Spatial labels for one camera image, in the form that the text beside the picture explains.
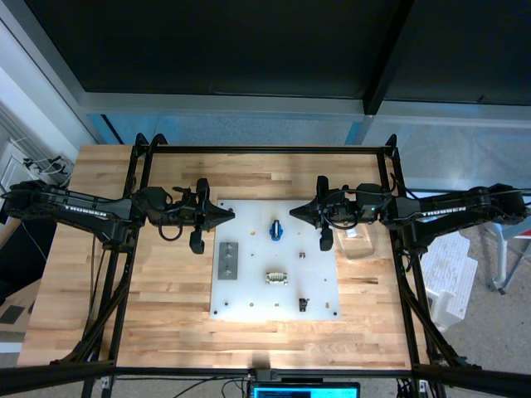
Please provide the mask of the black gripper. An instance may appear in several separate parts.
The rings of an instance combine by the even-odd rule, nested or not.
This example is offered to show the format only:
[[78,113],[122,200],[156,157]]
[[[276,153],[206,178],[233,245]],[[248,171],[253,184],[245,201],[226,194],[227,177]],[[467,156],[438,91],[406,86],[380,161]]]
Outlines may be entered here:
[[[182,194],[180,201],[172,207],[174,218],[180,227],[194,228],[190,234],[189,247],[194,254],[203,254],[205,242],[202,240],[202,233],[233,220],[235,213],[209,201],[210,187],[206,178],[197,180],[195,192],[192,192],[191,188],[184,187],[172,187],[172,189]],[[215,217],[207,219],[207,204],[208,214]]]
[[321,251],[330,251],[334,244],[332,229],[345,231],[357,225],[358,216],[354,209],[354,202],[350,201],[345,194],[348,187],[343,189],[329,189],[329,179],[318,176],[317,197],[312,201],[293,208],[290,215],[297,220],[306,222],[315,229],[320,228],[319,248]]

